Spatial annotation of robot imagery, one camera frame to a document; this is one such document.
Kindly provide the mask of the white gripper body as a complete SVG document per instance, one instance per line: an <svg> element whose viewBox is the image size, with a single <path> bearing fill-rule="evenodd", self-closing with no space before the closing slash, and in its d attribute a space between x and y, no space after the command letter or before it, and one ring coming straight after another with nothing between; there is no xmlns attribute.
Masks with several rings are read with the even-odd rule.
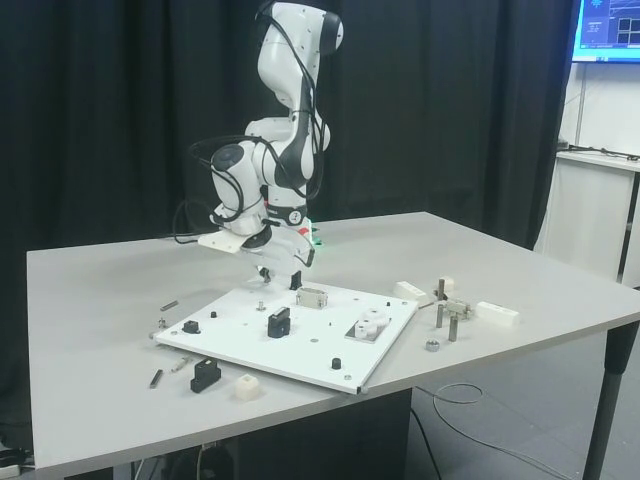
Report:
<svg viewBox="0 0 640 480"><path fill-rule="evenodd" d="M271 274L294 274L304 267L299 248L286 240L271 240L259 248L244 248L243 256L258 270Z"/></svg>

